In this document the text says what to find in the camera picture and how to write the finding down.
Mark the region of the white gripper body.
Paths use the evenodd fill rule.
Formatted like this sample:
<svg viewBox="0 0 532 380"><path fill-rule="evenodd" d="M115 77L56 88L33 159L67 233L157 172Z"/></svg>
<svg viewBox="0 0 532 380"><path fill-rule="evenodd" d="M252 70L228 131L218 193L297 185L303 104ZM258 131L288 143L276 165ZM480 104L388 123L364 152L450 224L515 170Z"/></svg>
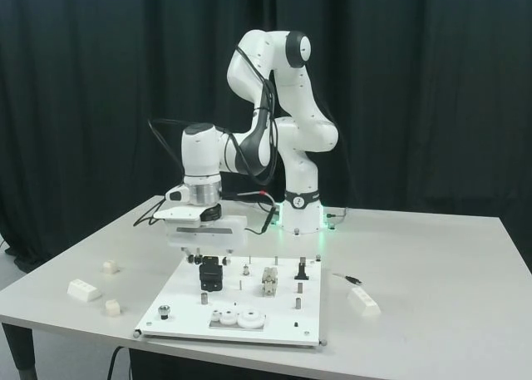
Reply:
<svg viewBox="0 0 532 380"><path fill-rule="evenodd" d="M180 249L220 248L241 249L247 243L247 218L242 215L225 215L198 227L185 226L177 220L166 220L168 244Z"/></svg>

